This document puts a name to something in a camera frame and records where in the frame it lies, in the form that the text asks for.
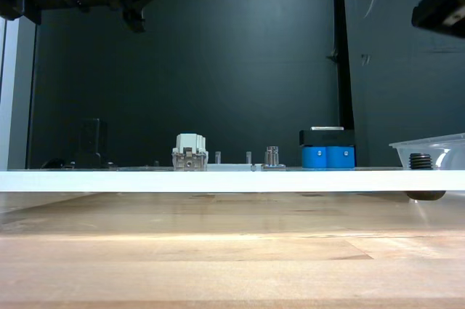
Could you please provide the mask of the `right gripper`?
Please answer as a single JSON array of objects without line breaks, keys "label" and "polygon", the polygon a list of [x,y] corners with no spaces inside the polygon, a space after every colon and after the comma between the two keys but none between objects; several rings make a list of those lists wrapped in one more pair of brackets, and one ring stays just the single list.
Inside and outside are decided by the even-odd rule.
[{"label": "right gripper", "polygon": [[412,26],[464,38],[464,0],[420,0],[413,8]]}]

